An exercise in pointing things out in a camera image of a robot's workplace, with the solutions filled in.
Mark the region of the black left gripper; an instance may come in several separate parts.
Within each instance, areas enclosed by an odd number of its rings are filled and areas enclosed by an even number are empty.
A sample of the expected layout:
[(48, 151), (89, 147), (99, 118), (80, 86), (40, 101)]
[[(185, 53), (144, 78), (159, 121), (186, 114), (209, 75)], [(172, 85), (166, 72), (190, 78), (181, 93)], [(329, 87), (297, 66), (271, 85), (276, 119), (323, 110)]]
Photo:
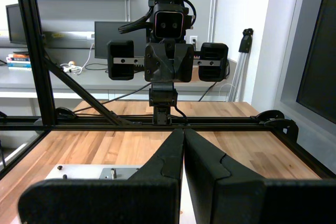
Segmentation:
[(112, 80), (131, 80), (134, 66), (144, 67), (147, 82), (190, 82), (193, 67), (198, 67), (201, 81), (226, 79), (228, 47), (223, 43), (204, 43), (200, 51), (190, 44), (148, 43), (143, 57), (134, 56), (131, 40), (108, 43), (108, 74)]

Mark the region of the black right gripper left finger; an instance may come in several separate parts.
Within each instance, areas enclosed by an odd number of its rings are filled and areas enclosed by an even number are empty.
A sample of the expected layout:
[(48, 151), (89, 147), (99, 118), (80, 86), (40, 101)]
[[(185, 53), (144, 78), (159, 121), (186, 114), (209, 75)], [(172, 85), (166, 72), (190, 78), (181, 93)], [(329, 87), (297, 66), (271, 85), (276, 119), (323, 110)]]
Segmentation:
[(47, 179), (18, 201), (23, 223), (178, 223), (183, 131), (174, 130), (126, 180)]

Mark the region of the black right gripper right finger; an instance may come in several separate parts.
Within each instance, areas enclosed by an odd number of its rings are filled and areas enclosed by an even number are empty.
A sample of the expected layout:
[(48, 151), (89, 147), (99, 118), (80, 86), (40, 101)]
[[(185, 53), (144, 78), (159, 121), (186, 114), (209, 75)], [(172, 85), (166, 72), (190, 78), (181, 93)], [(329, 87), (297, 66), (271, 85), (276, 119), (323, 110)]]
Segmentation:
[(335, 180), (267, 179), (194, 130), (184, 137), (197, 223), (335, 223)]

